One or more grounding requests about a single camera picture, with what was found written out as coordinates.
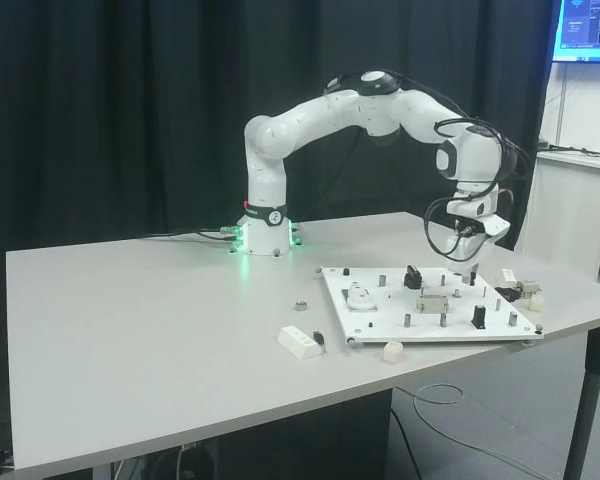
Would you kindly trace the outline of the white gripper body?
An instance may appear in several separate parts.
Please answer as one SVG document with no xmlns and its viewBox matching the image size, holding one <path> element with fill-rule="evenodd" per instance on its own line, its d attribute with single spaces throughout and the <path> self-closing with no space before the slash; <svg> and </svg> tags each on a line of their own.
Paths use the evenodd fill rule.
<svg viewBox="0 0 600 480">
<path fill-rule="evenodd" d="M 478 219 L 457 217 L 454 233 L 448 239 L 445 266 L 460 274 L 475 269 L 509 229 L 510 223 L 496 214 Z"/>
</svg>

